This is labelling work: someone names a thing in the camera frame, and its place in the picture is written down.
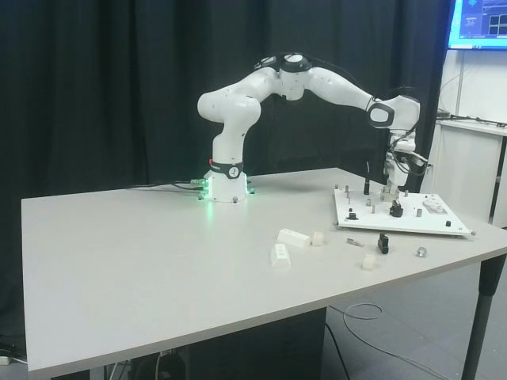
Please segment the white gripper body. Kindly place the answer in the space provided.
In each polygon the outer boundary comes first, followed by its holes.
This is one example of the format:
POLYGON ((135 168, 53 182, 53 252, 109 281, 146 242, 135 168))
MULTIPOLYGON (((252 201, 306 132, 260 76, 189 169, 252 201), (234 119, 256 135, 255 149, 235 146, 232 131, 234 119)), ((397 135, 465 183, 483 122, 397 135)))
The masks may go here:
POLYGON ((404 168, 400 168, 399 164, 393 156, 386 156, 384 163, 384 174, 387 176, 388 186, 405 186, 408 173, 404 168))

